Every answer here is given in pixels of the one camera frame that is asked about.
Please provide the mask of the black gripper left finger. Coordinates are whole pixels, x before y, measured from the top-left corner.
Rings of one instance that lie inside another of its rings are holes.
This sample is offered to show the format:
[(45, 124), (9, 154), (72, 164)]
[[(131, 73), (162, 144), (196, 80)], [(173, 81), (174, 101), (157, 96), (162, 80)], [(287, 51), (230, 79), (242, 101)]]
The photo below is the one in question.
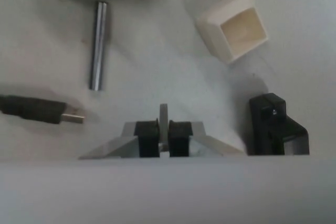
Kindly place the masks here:
[(159, 141), (157, 120), (127, 122), (120, 136), (81, 155), (79, 159), (159, 157)]

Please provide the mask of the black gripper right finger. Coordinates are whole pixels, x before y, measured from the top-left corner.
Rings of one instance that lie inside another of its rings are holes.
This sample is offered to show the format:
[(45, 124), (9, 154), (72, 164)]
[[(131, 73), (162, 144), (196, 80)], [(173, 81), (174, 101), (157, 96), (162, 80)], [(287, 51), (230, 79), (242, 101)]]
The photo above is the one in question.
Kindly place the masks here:
[(205, 132), (203, 122), (170, 120), (167, 141), (170, 157), (224, 157), (243, 155), (243, 151)]

